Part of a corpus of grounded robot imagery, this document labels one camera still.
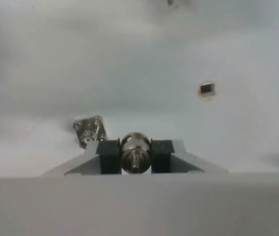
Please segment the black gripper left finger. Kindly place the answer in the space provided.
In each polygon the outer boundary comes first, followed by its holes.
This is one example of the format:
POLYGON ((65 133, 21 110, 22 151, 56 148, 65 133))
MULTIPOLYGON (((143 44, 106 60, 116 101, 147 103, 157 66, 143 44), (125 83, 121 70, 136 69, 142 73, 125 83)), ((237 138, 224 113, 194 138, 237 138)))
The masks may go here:
POLYGON ((121 142, 119 139, 91 141, 84 152, 52 169, 43 176, 120 175, 121 142))

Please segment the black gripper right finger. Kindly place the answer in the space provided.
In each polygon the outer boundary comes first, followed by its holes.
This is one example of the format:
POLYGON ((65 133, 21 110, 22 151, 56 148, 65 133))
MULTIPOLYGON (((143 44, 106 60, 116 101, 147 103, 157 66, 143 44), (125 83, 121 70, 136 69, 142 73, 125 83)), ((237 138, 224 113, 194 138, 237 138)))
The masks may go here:
POLYGON ((187 151, 183 140, 151 139, 153 174, 228 173, 228 170, 187 151))

